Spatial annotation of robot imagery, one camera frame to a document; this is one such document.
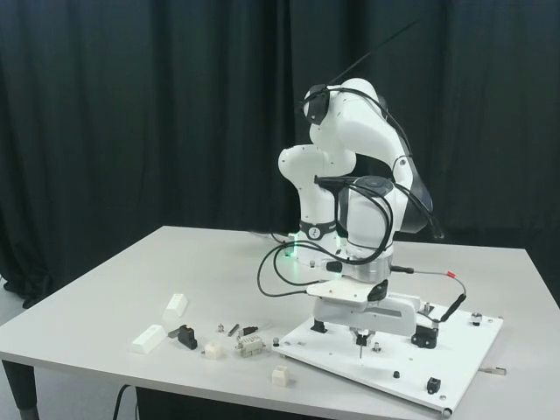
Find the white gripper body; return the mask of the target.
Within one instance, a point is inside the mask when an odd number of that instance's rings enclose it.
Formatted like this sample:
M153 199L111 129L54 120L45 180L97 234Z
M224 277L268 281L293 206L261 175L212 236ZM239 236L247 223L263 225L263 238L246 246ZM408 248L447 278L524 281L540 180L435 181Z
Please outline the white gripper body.
M421 303L420 297L400 293L389 293L382 300L364 304L318 298L313 317L318 321L359 331L411 336L416 331L417 312Z

